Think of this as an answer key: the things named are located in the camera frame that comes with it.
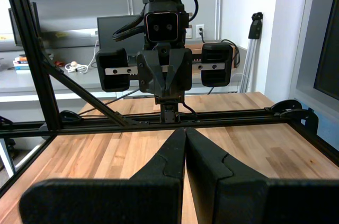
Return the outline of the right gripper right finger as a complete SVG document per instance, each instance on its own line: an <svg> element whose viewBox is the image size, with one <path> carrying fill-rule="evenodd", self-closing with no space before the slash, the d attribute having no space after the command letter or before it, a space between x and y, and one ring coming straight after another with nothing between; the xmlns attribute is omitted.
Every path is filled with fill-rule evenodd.
<svg viewBox="0 0 339 224"><path fill-rule="evenodd" d="M199 223L338 223L337 180L268 178L193 128L186 143Z"/></svg>

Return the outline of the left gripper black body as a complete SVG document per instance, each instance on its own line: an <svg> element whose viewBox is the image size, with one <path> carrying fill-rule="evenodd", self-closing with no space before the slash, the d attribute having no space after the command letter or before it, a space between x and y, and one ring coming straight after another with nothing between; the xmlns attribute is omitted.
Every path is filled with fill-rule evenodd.
<svg viewBox="0 0 339 224"><path fill-rule="evenodd" d="M161 43L154 49L159 53L160 65L167 74L170 59L168 43ZM205 87L222 87L230 83L233 65L233 48L227 43L205 43L200 54L192 52L192 73L198 70L202 85ZM106 92L122 92L130 87L131 80L138 80L137 55L136 61L128 62L125 49L112 53L99 51L96 54L97 69L102 89Z"/></svg>

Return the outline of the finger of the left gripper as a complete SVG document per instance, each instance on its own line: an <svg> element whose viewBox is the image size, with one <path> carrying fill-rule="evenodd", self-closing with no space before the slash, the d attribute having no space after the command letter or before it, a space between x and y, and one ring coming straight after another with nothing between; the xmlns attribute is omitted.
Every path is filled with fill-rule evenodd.
<svg viewBox="0 0 339 224"><path fill-rule="evenodd" d="M192 51L190 49L171 49L166 75L166 94L178 95L188 91L192 85Z"/></svg>
<svg viewBox="0 0 339 224"><path fill-rule="evenodd" d="M144 50L137 54L139 87L143 93L165 96L166 73L160 65L156 50Z"/></svg>

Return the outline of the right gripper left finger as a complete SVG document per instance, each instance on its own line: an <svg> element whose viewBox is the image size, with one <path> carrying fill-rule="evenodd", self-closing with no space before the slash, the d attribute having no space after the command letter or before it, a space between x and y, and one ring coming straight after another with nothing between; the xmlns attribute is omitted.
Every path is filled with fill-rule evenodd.
<svg viewBox="0 0 339 224"><path fill-rule="evenodd" d="M186 133L176 129L128 180L49 179L20 198L23 223L181 223Z"/></svg>

